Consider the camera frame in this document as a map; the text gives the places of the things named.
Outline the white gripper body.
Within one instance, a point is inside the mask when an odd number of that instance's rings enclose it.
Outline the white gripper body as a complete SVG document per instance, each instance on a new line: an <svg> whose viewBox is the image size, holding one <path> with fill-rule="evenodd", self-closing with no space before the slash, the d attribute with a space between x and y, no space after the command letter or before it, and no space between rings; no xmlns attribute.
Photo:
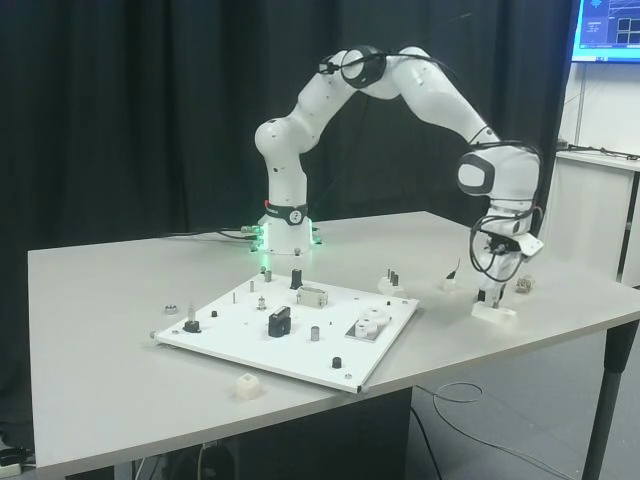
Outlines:
<svg viewBox="0 0 640 480"><path fill-rule="evenodd" d="M480 271L477 273L478 290L491 290L492 299L500 299L507 276L507 257L481 257Z"/></svg>

